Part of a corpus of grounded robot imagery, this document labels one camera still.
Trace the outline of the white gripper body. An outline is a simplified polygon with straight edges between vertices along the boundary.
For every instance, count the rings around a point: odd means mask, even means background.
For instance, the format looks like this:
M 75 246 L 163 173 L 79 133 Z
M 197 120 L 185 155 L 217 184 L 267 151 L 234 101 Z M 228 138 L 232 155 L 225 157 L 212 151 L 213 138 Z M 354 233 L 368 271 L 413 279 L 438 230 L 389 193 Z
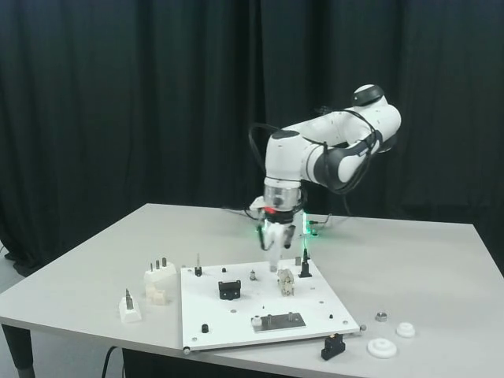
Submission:
M 285 226 L 267 221 L 264 227 L 265 249 L 270 261 L 279 261 L 284 248 Z

